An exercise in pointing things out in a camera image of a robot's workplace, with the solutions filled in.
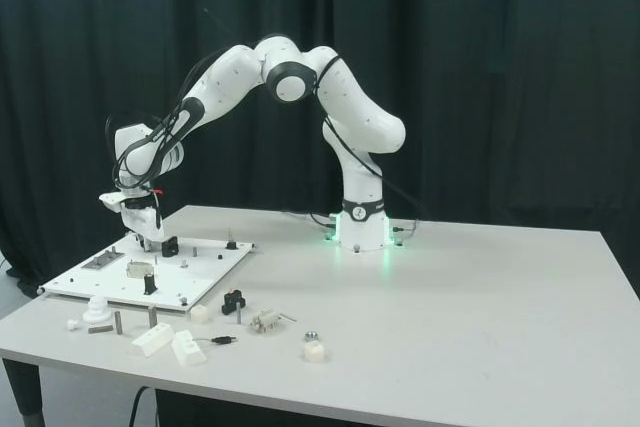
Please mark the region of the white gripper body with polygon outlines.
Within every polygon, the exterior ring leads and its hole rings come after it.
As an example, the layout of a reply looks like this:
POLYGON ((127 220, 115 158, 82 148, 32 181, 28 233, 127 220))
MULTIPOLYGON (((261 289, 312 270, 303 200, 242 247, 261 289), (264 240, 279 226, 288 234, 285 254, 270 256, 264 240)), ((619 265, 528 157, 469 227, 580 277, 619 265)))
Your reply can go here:
POLYGON ((121 209, 121 219, 130 231, 140 234, 153 242, 163 242, 166 235, 160 212, 155 207, 142 209, 121 209))

